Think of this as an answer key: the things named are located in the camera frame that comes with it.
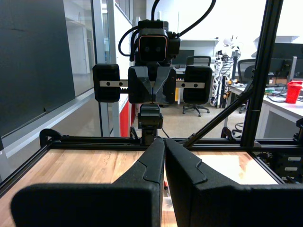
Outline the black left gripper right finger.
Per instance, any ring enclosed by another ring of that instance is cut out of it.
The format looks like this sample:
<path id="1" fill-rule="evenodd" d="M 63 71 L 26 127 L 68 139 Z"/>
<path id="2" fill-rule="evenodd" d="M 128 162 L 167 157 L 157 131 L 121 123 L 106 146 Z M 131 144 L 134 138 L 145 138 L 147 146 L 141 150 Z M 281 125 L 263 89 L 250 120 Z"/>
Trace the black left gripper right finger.
<path id="1" fill-rule="evenodd" d="M 173 139 L 166 140 L 166 176 L 180 227 L 300 227 L 300 184 L 241 185 Z"/>

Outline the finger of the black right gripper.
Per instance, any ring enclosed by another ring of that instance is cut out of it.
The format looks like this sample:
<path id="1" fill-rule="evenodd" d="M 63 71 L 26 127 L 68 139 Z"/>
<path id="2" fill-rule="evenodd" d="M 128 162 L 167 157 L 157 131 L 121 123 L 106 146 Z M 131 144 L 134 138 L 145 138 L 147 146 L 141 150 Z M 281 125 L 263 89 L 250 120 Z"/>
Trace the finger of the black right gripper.
<path id="1" fill-rule="evenodd" d="M 146 66 L 132 66 L 128 70 L 128 91 L 131 104 L 152 102 L 152 86 Z"/>
<path id="2" fill-rule="evenodd" d="M 155 104 L 173 104 L 175 102 L 176 71 L 173 67 L 158 67 L 153 87 Z"/>

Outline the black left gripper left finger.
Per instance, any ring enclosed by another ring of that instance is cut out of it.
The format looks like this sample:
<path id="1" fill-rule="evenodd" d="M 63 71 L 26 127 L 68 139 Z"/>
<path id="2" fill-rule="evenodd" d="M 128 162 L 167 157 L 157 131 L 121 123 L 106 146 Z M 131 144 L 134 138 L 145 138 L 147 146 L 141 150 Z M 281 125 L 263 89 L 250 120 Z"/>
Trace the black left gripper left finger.
<path id="1" fill-rule="evenodd" d="M 40 183 L 12 198 L 18 227 L 159 227 L 165 143 L 156 139 L 111 184 Z"/>

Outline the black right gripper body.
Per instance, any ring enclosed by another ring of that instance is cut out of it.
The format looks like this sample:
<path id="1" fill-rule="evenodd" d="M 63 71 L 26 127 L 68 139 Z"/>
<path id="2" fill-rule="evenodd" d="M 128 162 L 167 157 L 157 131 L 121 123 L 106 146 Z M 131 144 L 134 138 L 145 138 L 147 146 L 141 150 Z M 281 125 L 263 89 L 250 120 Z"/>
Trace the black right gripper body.
<path id="1" fill-rule="evenodd" d="M 152 87 L 152 100 L 158 67 L 147 67 Z M 208 102 L 212 78 L 212 69 L 209 66 L 188 65 L 181 81 L 177 80 L 177 72 L 176 76 L 176 88 L 183 89 L 185 103 L 205 104 Z M 114 103 L 120 100 L 121 94 L 128 94 L 129 96 L 128 79 L 120 79 L 120 70 L 117 64 L 95 65 L 93 67 L 93 81 L 95 99 L 98 102 Z"/>

